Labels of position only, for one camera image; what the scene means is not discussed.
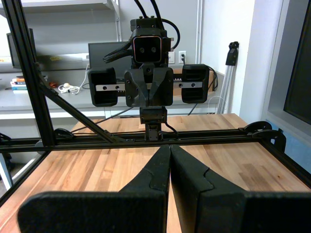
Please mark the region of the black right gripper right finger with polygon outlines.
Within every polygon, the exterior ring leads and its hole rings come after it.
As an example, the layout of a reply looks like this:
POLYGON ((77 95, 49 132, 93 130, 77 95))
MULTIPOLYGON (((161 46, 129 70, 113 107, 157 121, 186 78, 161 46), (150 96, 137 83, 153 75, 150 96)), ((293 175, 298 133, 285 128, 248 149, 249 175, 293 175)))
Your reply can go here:
POLYGON ((311 195, 250 192, 222 177, 177 145, 171 181, 184 233, 306 233, 311 195))

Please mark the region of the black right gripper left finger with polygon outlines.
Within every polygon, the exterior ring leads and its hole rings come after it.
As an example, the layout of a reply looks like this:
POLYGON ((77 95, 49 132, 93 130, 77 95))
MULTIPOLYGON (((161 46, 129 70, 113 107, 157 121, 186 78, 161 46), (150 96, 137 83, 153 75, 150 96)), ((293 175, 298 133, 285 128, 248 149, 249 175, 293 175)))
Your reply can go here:
POLYGON ((18 210, 22 233, 164 233, 170 146, 160 147, 118 192, 43 192, 18 210))

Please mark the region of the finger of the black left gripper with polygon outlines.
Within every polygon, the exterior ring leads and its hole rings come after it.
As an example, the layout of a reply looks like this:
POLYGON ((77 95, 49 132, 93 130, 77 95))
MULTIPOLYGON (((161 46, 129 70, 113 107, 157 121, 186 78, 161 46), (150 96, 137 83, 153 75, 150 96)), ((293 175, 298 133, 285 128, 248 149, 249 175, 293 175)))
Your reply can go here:
POLYGON ((149 93, 142 69, 129 69, 124 75, 125 96, 128 107, 147 107, 149 93))
POLYGON ((154 69, 149 91, 150 106, 170 106, 173 103, 173 70, 170 67, 154 69))

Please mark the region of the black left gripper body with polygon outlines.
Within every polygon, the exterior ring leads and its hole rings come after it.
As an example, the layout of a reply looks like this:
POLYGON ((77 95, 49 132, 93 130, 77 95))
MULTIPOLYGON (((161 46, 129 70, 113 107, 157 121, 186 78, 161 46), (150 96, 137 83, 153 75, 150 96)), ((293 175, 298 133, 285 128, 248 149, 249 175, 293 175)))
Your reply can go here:
MULTIPOLYGON (((153 82, 155 68, 153 65, 147 64, 139 68, 143 70, 148 93, 153 82)), ((118 103, 119 97, 124 96, 126 99, 125 79, 118 81, 114 68, 90 70, 88 79, 94 106, 114 106, 118 103)), ((209 67, 206 65, 184 65, 181 73, 175 73, 173 70, 173 90, 175 88, 181 89, 182 101, 184 103, 204 103, 207 100, 208 85, 209 67)))

